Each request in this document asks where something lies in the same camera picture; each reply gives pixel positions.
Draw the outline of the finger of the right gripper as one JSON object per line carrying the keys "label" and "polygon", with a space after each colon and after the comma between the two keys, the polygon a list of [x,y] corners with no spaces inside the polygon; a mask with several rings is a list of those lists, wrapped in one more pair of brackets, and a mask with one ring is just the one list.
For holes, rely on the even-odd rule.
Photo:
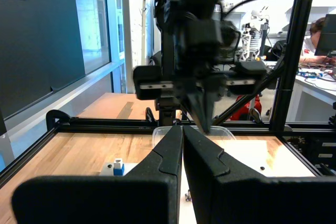
{"label": "finger of the right gripper", "polygon": [[204,94],[197,87],[185,88],[182,105],[201,131],[208,131]]}
{"label": "finger of the right gripper", "polygon": [[205,134],[208,134],[212,125],[214,103],[218,98],[219,79],[210,76],[203,82],[203,118],[202,127]]}

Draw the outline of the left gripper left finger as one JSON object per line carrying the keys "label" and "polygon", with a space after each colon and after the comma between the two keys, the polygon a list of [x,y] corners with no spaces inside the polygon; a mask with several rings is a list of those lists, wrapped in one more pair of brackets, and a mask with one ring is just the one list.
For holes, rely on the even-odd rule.
{"label": "left gripper left finger", "polygon": [[173,126],[124,176],[42,176],[12,196],[18,223],[178,223],[183,133]]}

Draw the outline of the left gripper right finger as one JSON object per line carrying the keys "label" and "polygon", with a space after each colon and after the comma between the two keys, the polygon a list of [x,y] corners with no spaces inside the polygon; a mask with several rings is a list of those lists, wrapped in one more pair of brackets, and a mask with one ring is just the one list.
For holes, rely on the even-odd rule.
{"label": "left gripper right finger", "polygon": [[335,223],[334,177],[266,177],[192,127],[183,133],[198,223]]}

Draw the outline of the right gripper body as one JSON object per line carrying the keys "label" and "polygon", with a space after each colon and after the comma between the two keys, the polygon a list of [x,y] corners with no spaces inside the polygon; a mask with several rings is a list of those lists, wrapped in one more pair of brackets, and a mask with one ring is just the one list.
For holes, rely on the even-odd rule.
{"label": "right gripper body", "polygon": [[188,66],[168,75],[164,75],[159,66],[138,66],[133,71],[133,82],[139,100],[183,99],[197,91],[216,96],[225,88],[236,94],[251,94],[266,74],[265,64],[260,61],[237,62],[224,71]]}

